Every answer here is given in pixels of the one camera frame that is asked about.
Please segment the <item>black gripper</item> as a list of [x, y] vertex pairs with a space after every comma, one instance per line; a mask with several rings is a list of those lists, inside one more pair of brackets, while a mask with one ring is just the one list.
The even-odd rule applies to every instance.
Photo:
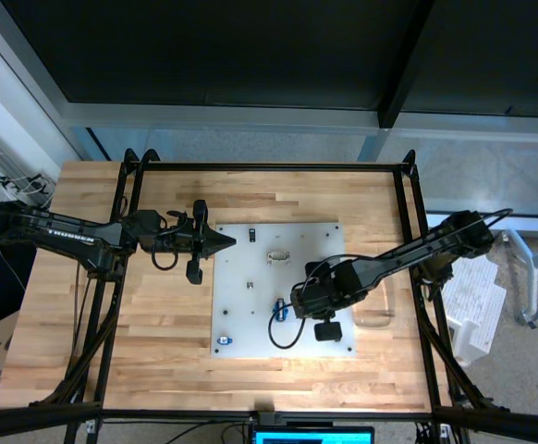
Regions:
[[342, 340], [339, 321], [334, 321], [337, 296], [332, 267], [328, 262], [310, 262], [305, 265], [306, 279], [295, 284], [290, 292], [290, 303], [298, 319], [317, 321], [314, 336], [319, 342]]
[[190, 284], [202, 284], [201, 259], [207, 259], [210, 253], [218, 253], [236, 245], [235, 239], [213, 229], [208, 230], [208, 240], [213, 242], [208, 250], [206, 238], [208, 222], [208, 207], [204, 200], [193, 204], [192, 217], [186, 213], [169, 211], [170, 216], [177, 218], [177, 224], [157, 235], [157, 252], [172, 253], [174, 260], [171, 265], [157, 265], [161, 271], [170, 271], [176, 267], [178, 256], [182, 253], [190, 255], [187, 262], [186, 277]]

